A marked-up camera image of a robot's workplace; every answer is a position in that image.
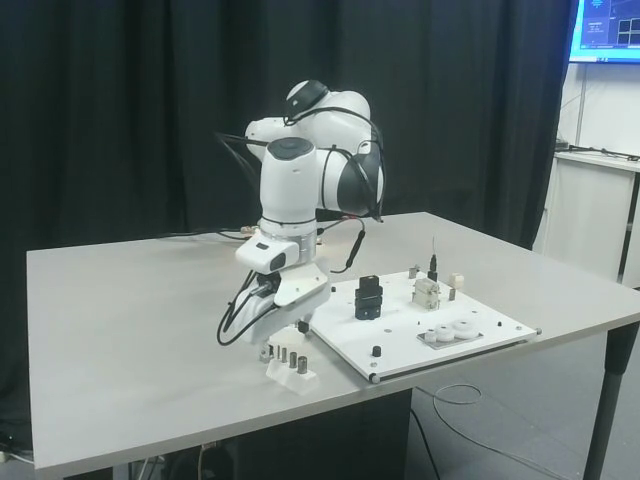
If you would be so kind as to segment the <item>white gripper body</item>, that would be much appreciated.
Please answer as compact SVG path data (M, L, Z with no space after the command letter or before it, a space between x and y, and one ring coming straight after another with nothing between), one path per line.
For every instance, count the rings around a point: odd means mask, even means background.
M273 295L266 297L249 314L250 320L258 320L247 330L247 341L262 344L287 325L299 320L310 322L315 310L329 299L330 294L331 287L325 286L319 292L285 307L277 307L273 302Z

